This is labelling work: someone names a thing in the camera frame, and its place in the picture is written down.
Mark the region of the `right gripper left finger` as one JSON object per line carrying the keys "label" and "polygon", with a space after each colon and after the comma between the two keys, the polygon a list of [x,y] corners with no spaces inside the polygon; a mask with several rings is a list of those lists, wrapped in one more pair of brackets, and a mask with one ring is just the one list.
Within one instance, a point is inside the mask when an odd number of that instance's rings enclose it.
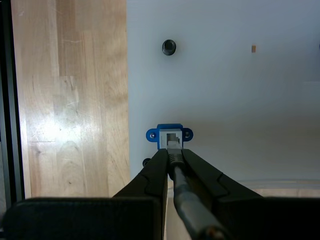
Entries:
{"label": "right gripper left finger", "polygon": [[168,152],[160,149],[112,198],[118,201],[117,232],[126,240],[162,240],[165,235]]}

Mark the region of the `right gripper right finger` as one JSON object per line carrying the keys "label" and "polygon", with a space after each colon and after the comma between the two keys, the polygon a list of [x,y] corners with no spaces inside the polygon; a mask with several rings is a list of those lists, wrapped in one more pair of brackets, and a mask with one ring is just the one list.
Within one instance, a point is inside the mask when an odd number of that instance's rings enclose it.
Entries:
{"label": "right gripper right finger", "polygon": [[185,162],[205,186],[210,195],[219,200],[253,200],[262,196],[241,185],[209,164],[189,149],[183,149]]}

